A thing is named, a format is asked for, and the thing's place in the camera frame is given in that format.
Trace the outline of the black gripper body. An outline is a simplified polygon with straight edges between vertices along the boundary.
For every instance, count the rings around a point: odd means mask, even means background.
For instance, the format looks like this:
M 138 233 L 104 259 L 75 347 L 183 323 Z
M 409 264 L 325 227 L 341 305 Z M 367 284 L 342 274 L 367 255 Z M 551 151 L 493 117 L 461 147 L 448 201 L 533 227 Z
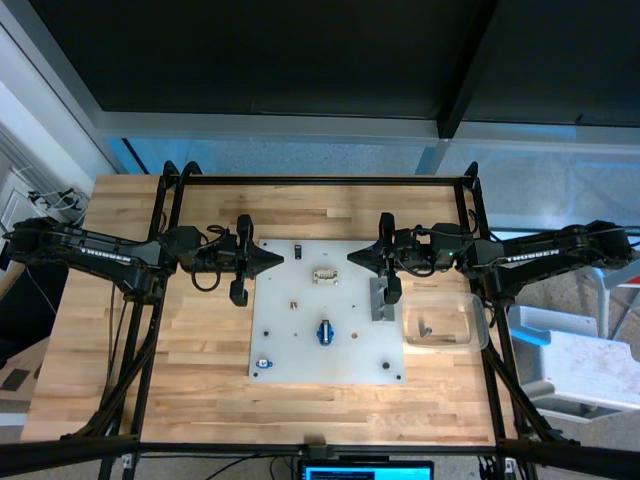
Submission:
M 382 260 L 378 276 L 386 280 L 383 299 L 386 305 L 395 305 L 402 296 L 402 282 L 397 271 L 428 278 L 431 276 L 431 257 L 411 229 L 395 228 L 395 217 L 391 213 L 381 214 L 379 240 Z
M 248 304 L 245 281 L 252 279 L 250 269 L 250 247 L 253 245 L 254 225 L 248 214 L 237 219 L 236 234 L 229 234 L 218 244 L 217 265 L 221 273 L 233 273 L 229 298 L 235 306 Z

